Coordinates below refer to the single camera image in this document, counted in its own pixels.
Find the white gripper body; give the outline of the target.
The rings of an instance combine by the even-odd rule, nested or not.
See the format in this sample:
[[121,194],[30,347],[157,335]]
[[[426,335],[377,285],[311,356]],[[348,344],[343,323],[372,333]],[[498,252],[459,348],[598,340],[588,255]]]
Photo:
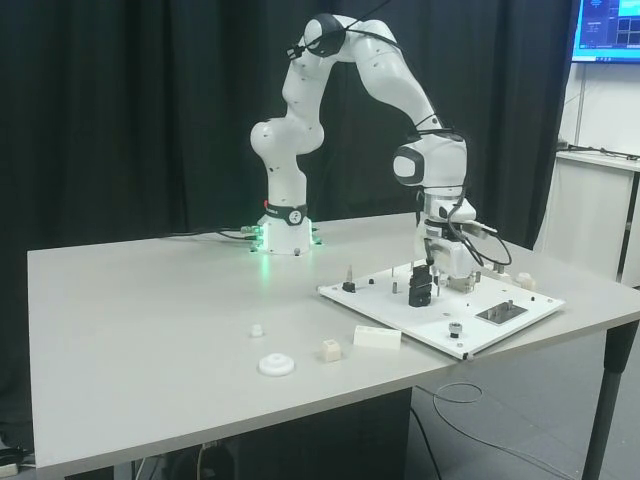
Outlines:
[[414,251],[418,258],[452,278],[466,278],[474,270],[474,259],[459,241],[416,236]]

